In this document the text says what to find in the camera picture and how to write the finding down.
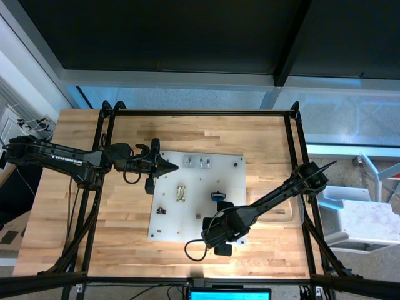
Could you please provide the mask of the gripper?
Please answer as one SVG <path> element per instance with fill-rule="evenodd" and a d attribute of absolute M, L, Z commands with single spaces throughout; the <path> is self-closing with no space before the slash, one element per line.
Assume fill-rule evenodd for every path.
<path fill-rule="evenodd" d="M 154 194 L 154 179 L 156 178 L 156 173 L 157 177 L 160 178 L 168 173 L 177 171 L 179 169 L 179 166 L 173 164 L 172 162 L 169 162 L 168 160 L 165 160 L 162 156 L 159 156 L 159 151 L 160 140 L 158 138 L 154 138 L 151 141 L 149 154 L 144 158 L 144 162 L 147 163 L 145 173 L 148 175 L 148 177 L 144 185 L 145 192 L 147 194 Z"/>
<path fill-rule="evenodd" d="M 240 220 L 237 208 L 230 202 L 219 202 L 217 213 L 209 225 L 209 248 L 214 249 L 217 256 L 230 257 L 234 242 L 240 236 Z"/>

